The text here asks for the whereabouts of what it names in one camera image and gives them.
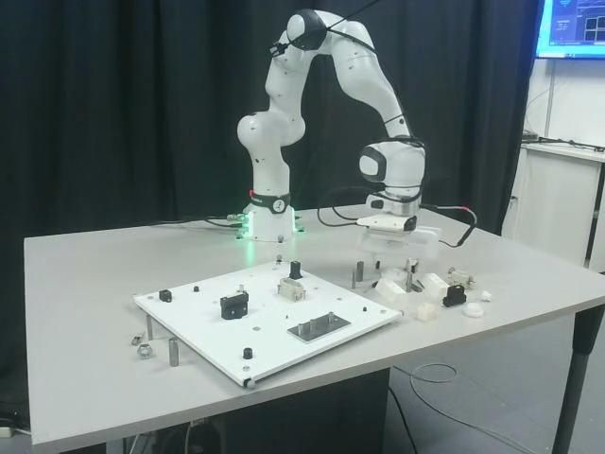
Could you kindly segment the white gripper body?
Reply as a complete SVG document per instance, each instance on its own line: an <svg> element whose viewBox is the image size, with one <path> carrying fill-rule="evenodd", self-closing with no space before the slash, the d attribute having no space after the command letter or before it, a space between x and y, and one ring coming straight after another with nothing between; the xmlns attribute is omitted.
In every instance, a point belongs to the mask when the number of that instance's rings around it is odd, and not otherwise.
<svg viewBox="0 0 605 454"><path fill-rule="evenodd" d="M435 259L439 253L442 230L420 226L412 232L366 229L360 238L361 251L397 255L403 258Z"/></svg>

